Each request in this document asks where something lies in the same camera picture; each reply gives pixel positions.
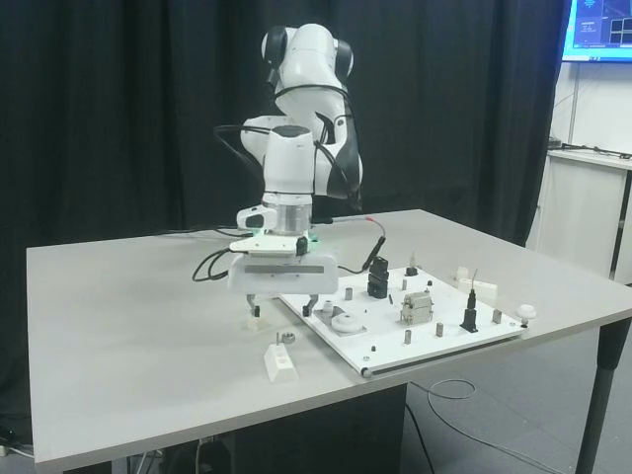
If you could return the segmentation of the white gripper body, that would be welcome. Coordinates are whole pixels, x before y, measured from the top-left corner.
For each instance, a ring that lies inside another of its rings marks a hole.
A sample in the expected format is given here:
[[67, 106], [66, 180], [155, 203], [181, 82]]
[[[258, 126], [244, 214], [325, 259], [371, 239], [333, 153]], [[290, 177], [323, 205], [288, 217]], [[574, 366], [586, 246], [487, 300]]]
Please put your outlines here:
[[333, 294], [339, 273], [335, 258], [308, 253], [295, 256], [237, 256], [228, 271], [228, 288], [243, 294]]

